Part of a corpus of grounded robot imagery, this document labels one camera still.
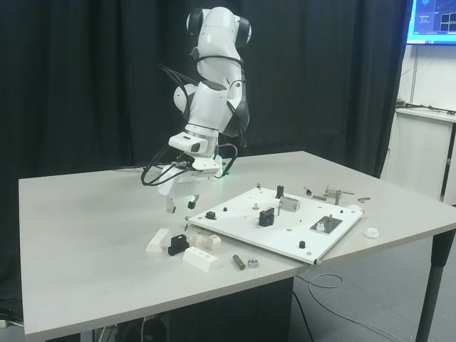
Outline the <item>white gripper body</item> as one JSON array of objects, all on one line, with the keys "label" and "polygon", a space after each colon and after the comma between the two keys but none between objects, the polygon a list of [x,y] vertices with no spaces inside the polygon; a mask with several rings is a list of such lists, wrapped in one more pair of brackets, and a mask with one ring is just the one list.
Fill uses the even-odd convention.
[{"label": "white gripper body", "polygon": [[159,179],[158,193],[164,197],[186,197],[201,195],[214,182],[213,175],[203,175],[199,171],[181,170],[173,167],[169,172],[162,172]]}]

